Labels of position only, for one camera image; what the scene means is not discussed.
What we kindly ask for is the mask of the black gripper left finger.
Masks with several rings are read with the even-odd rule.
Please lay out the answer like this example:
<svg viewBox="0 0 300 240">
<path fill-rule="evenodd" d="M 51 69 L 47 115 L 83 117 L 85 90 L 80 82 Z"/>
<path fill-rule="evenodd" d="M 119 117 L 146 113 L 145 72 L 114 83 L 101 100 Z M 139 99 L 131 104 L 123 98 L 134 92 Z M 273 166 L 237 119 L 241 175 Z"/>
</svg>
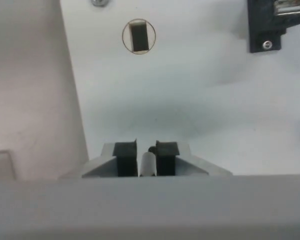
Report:
<svg viewBox="0 0 300 240">
<path fill-rule="evenodd" d="M 82 178 L 137 177 L 137 141 L 113 142 L 103 145 L 100 156 L 81 169 Z"/>
</svg>

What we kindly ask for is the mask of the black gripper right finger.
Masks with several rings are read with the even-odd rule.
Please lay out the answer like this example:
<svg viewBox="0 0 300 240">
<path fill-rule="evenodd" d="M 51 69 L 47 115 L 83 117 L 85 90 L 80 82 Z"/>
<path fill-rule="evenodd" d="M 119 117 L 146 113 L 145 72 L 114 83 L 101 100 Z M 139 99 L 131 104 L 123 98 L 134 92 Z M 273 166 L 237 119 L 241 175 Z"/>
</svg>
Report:
<svg viewBox="0 0 300 240">
<path fill-rule="evenodd" d="M 158 176 L 231 176 L 233 173 L 192 154 L 185 142 L 157 141 L 154 146 Z"/>
</svg>

